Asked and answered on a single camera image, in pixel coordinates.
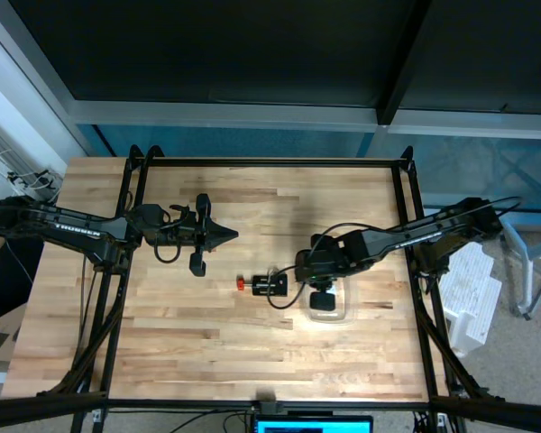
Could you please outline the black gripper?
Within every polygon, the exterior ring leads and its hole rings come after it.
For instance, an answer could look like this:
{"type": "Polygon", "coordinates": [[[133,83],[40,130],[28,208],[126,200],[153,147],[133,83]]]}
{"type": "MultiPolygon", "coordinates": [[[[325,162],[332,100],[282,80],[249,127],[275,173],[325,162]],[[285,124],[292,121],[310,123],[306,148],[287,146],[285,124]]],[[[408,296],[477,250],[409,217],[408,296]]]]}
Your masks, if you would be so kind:
{"type": "Polygon", "coordinates": [[[344,277],[348,258],[340,252],[301,250],[295,258],[295,278],[319,291],[329,290],[334,282],[344,277]]]}
{"type": "Polygon", "coordinates": [[[195,251],[189,258],[189,269],[196,277],[206,275],[206,263],[203,254],[213,251],[218,246],[230,242],[238,237],[239,233],[228,227],[220,226],[210,218],[211,202],[206,193],[197,195],[196,210],[189,207],[172,205],[171,208],[180,211],[180,218],[168,223],[159,230],[159,246],[175,246],[177,251],[171,259],[159,256],[159,261],[171,264],[178,260],[183,246],[191,246],[195,251]]]}

